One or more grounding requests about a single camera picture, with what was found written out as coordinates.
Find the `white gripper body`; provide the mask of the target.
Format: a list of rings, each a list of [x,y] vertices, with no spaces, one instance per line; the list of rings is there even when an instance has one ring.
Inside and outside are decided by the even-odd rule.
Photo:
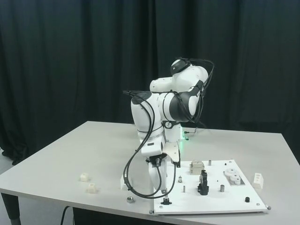
[[[148,171],[149,176],[153,185],[153,191],[158,190],[158,194],[166,194],[167,193],[167,165],[166,161],[162,161],[160,166],[158,167],[160,175],[161,175],[161,181],[159,178],[158,170],[155,165],[152,163],[148,163]]]

